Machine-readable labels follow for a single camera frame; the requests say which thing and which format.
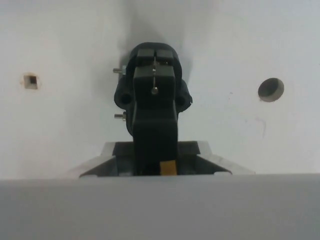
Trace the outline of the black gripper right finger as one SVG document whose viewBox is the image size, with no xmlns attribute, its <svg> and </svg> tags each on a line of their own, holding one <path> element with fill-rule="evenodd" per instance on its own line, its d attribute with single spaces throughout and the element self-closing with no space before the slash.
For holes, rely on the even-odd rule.
<svg viewBox="0 0 320 240">
<path fill-rule="evenodd" d="M 254 175 L 255 172 L 212 153 L 207 141 L 178 142 L 178 175 Z"/>
</svg>

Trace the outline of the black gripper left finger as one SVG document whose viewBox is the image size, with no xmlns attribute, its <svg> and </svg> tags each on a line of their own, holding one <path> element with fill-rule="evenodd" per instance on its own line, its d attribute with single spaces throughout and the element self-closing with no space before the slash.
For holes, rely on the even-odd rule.
<svg viewBox="0 0 320 240">
<path fill-rule="evenodd" d="M 62 179 L 79 179 L 84 176 L 129 177 L 135 175 L 132 163 L 132 142 L 106 142 L 99 156 L 61 174 Z"/>
</svg>

